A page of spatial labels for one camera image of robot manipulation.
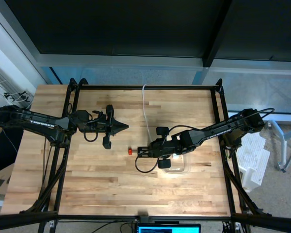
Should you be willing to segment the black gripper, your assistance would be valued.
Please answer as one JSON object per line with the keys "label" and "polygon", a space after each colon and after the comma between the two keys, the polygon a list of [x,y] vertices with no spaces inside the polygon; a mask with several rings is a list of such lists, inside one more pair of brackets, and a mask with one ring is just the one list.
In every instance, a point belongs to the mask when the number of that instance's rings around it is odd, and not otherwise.
{"label": "black gripper", "polygon": [[149,158],[157,159],[158,168],[160,169],[170,168],[171,160],[169,157],[174,153],[180,152],[179,134],[174,134],[171,136],[171,140],[167,140],[169,132],[168,127],[157,127],[156,134],[160,135],[161,138],[157,138],[148,146]]}
{"label": "black gripper", "polygon": [[111,149],[111,134],[116,135],[117,133],[129,128],[127,124],[117,121],[115,118],[113,118],[113,116],[114,109],[113,106],[109,104],[106,106],[106,113],[104,114],[103,112],[99,112],[97,118],[94,119],[96,136],[98,136],[99,133],[105,134],[102,140],[102,145],[105,149]]}

